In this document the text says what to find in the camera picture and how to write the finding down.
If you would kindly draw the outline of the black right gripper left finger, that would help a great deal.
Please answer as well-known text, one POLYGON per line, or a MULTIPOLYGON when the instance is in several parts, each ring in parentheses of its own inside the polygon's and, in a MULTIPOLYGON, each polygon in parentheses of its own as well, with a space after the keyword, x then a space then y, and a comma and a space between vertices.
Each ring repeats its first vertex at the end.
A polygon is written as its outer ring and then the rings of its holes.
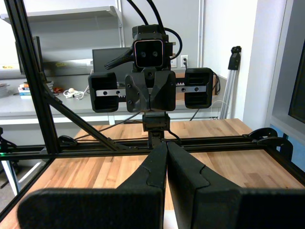
POLYGON ((117 188, 46 188, 18 206, 22 229, 161 229, 167 145, 150 152, 117 188))

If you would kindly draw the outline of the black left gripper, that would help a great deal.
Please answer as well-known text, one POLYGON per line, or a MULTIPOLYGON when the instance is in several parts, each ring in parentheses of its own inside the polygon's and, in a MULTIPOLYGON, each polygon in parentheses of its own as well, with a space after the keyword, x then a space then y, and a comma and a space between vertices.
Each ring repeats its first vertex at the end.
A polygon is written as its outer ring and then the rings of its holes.
POLYGON ((209 68, 188 68, 183 78, 165 69, 144 68, 125 77, 119 88, 115 73, 94 73, 88 78, 91 105, 97 113, 115 112, 119 103, 126 103, 128 112, 168 112, 175 109, 176 95, 184 95, 188 109, 205 109, 212 104, 213 71, 209 68))

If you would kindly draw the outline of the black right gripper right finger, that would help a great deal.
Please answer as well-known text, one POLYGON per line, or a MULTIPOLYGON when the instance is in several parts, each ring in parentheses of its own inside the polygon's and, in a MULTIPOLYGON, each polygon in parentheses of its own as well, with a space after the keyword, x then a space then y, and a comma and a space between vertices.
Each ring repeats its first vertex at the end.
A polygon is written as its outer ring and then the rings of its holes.
POLYGON ((242 188, 175 143, 168 143, 168 181, 181 229, 301 229, 302 189, 242 188))

